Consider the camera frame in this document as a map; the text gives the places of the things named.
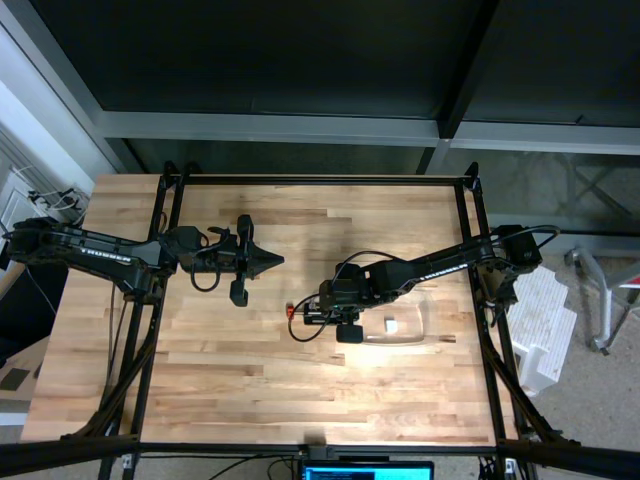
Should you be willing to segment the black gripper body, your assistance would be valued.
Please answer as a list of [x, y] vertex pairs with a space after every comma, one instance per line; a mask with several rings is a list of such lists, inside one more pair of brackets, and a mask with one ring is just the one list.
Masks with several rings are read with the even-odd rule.
[[338, 343], [362, 343], [359, 290], [351, 280], [326, 280], [319, 287], [319, 307], [325, 323], [336, 327]]
[[[210, 227], [209, 230], [218, 233], [220, 239], [217, 243], [202, 248], [193, 257], [192, 286], [199, 292], [209, 293], [218, 287], [222, 274], [233, 274], [235, 279], [230, 284], [230, 299], [236, 307], [246, 307], [249, 294], [245, 281], [253, 279], [249, 276], [249, 262], [253, 260], [249, 255], [249, 245], [253, 242], [254, 234], [251, 217], [246, 214], [238, 217], [236, 234], [218, 227]], [[213, 285], [200, 286], [196, 280], [198, 273], [214, 273]]]

